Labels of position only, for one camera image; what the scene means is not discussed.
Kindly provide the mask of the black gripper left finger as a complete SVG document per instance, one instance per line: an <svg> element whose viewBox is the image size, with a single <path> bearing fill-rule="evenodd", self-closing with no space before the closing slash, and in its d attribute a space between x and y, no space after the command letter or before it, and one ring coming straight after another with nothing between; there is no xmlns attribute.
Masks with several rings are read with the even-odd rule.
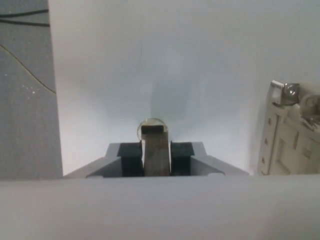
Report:
<svg viewBox="0 0 320 240"><path fill-rule="evenodd" d="M143 177L141 142L111 143L105 156L65 175L65 178L125 178Z"/></svg>

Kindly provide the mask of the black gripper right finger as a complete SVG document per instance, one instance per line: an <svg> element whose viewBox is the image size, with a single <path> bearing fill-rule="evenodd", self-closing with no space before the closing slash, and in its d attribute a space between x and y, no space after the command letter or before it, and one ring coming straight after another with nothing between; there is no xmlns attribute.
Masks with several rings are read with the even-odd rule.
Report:
<svg viewBox="0 0 320 240"><path fill-rule="evenodd" d="M207 154L202 142L172 142L172 176L247 176L248 172Z"/></svg>

